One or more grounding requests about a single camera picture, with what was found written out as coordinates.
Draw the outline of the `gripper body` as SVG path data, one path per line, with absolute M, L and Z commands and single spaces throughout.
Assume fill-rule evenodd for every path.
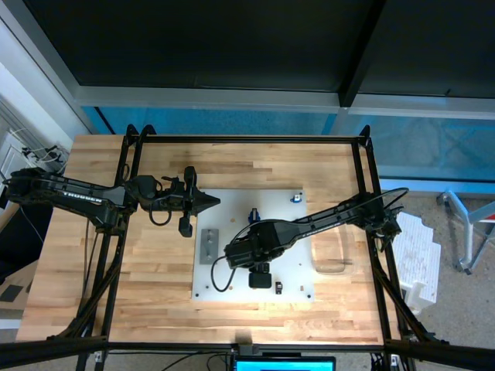
M 179 218 L 179 233 L 183 237 L 191 237 L 193 226 L 190 224 L 190 217 L 193 215 L 193 190 L 196 187 L 196 170 L 193 166 L 187 166 L 184 170 L 183 181 L 177 177 L 169 178 L 163 176 L 162 179 L 170 181 L 170 187 L 160 190 L 157 195 L 156 204 L 158 211 L 168 213 L 165 222 L 156 223 L 157 226 L 166 226 L 172 219 L 173 212 L 182 212 Z
M 258 264 L 249 269 L 248 286 L 251 289 L 271 288 L 270 264 Z

